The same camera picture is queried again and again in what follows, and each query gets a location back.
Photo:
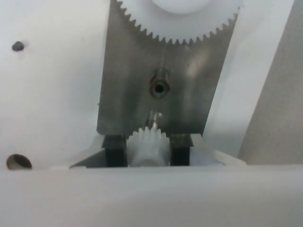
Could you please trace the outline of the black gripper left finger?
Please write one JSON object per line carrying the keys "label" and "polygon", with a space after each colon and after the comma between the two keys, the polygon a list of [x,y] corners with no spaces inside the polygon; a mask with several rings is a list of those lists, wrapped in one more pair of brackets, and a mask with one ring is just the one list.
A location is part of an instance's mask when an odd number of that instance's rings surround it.
{"label": "black gripper left finger", "polygon": [[82,157],[70,168],[127,167],[126,138],[123,135],[106,135],[102,146],[94,154]]}

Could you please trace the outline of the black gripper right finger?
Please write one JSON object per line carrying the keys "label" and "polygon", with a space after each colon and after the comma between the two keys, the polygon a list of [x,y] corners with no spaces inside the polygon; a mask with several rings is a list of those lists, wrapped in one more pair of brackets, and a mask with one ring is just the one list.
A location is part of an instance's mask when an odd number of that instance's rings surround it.
{"label": "black gripper right finger", "polygon": [[201,134],[172,134],[171,166],[245,166],[246,162],[209,146]]}

